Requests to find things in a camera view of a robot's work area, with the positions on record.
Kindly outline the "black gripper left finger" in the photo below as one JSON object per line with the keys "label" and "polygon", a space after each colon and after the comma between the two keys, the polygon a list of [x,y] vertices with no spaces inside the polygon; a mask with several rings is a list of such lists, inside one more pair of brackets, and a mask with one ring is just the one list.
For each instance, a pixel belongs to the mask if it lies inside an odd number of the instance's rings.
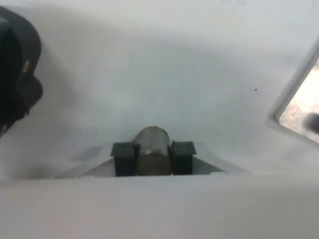
{"label": "black gripper left finger", "polygon": [[107,143],[83,154],[79,165],[55,178],[131,177],[137,175],[137,152],[133,142]]}

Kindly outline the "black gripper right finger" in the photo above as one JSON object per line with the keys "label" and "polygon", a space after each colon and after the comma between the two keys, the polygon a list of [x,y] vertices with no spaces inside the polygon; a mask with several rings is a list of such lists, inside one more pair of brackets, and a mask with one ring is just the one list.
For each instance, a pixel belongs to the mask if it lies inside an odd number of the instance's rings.
{"label": "black gripper right finger", "polygon": [[197,157],[193,141],[175,141],[170,147],[173,175],[210,175],[226,173],[219,167]]}

